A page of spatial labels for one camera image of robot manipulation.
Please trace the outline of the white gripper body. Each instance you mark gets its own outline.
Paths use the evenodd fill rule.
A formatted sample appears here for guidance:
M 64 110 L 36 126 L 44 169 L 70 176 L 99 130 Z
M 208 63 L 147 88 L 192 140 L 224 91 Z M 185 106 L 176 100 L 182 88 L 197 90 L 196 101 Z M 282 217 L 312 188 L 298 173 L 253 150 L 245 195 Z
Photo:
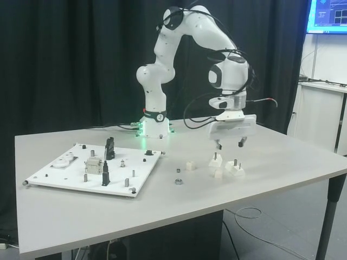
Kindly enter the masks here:
M 256 115 L 246 115 L 242 120 L 215 121 L 208 127 L 209 140 L 248 137 L 256 134 Z

